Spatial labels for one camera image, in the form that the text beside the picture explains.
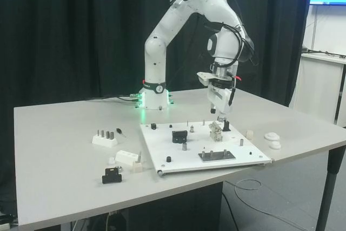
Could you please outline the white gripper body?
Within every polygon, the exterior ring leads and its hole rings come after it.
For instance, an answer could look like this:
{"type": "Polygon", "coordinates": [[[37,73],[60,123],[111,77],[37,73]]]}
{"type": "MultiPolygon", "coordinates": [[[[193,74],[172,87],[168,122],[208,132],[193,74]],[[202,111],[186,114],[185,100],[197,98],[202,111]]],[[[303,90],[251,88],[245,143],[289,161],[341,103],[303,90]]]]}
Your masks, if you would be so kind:
{"type": "Polygon", "coordinates": [[[216,106],[216,111],[218,110],[219,112],[227,114],[230,112],[230,107],[234,98],[234,88],[222,89],[210,84],[208,86],[207,98],[210,104],[213,103],[216,106]]]}

